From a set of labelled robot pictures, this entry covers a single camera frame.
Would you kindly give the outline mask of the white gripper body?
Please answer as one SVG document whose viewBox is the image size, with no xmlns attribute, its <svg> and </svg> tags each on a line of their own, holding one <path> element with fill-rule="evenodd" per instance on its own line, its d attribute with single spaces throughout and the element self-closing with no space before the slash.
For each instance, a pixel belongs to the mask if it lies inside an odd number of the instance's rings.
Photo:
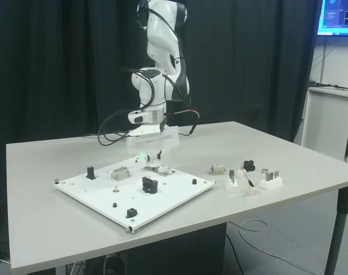
<svg viewBox="0 0 348 275">
<path fill-rule="evenodd" d="M 139 152 L 157 154 L 160 150 L 166 150 L 179 145 L 179 128 L 166 127 L 160 133 L 149 135 L 129 136 L 126 147 L 132 154 Z"/>
</svg>

